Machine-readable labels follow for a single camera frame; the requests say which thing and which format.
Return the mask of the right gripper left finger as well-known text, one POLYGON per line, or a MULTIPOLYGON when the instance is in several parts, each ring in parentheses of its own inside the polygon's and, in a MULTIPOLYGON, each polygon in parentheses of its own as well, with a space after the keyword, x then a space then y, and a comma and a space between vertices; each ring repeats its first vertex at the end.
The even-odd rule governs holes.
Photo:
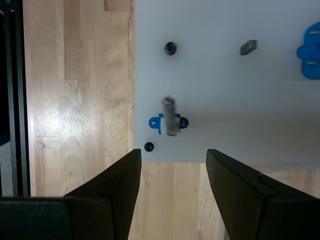
POLYGON ((126 240, 141 180, 134 149, 62 197, 1 197, 2 240, 126 240))

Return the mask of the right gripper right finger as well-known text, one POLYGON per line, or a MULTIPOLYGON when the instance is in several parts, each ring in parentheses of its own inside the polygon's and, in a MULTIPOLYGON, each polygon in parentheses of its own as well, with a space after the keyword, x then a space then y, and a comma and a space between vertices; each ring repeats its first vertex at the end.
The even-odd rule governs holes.
POLYGON ((216 150, 209 184, 231 240, 318 240, 320 200, 216 150))

